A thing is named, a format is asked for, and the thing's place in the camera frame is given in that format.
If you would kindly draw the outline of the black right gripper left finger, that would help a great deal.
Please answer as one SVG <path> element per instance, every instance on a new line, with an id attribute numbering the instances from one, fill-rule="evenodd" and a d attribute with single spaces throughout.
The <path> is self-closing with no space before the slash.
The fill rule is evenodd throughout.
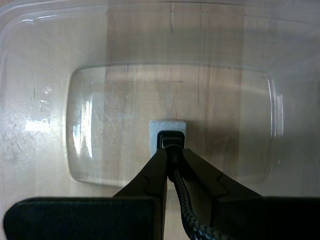
<path id="1" fill-rule="evenodd" d="M 167 153 L 159 149 L 113 197 L 34 197 L 4 215 L 9 240 L 161 240 Z"/>

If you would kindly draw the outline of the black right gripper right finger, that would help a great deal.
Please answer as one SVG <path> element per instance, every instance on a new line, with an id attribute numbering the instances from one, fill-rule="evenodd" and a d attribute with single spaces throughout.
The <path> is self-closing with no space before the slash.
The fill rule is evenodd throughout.
<path id="1" fill-rule="evenodd" d="M 209 200 L 202 220 L 185 182 L 180 183 L 183 227 L 193 240 L 318 240 L 318 197 L 262 196 L 233 180 L 190 149 L 182 150 L 185 169 Z"/>

